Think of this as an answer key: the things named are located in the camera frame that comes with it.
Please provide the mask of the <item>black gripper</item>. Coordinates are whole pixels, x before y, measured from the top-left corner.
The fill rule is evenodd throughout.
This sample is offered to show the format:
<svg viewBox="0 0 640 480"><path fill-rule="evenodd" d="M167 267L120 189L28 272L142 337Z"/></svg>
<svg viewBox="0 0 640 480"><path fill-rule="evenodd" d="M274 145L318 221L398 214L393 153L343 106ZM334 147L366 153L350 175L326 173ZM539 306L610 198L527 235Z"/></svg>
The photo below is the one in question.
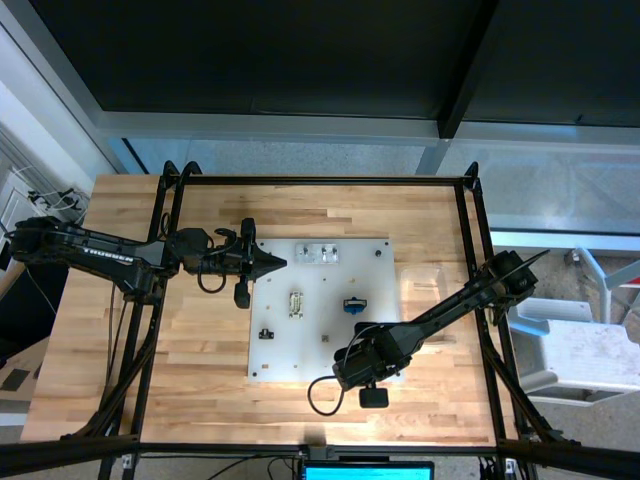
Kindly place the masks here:
<svg viewBox="0 0 640 480"><path fill-rule="evenodd" d="M358 323L356 325L357 376L354 384L359 390L361 408L387 408L388 390L377 383L397 373L397 345L391 328L379 324Z"/></svg>
<svg viewBox="0 0 640 480"><path fill-rule="evenodd" d="M205 257L205 274L217 275L220 285L215 289L205 288L207 294L218 294L226 286L228 276L236 276L234 302L238 308L249 308L251 295L249 282L260 279L287 266L286 254L277 242L259 242L256 244L256 224L253 218L241 222L240 234L234 231L217 229L216 233L225 235L222 247L215 248Z"/></svg>

